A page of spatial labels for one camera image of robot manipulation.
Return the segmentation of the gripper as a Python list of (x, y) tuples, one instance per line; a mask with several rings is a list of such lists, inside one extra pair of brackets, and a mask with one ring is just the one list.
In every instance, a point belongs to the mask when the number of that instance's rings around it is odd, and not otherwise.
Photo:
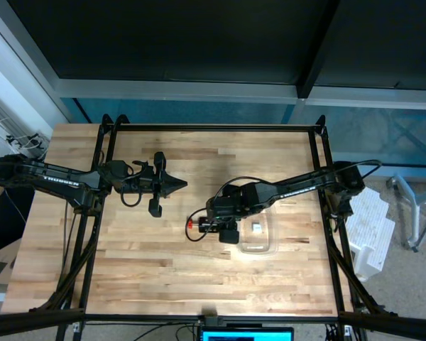
[(151, 194), (153, 197), (148, 202), (148, 211), (152, 217), (162, 216), (160, 199), (168, 197), (177, 190), (187, 187), (187, 182), (169, 175), (165, 171), (166, 159), (163, 152), (155, 153), (153, 166), (144, 163), (141, 166), (138, 185), (142, 194)]
[(219, 241), (224, 244), (238, 244), (239, 231), (237, 222), (222, 224), (219, 229)]

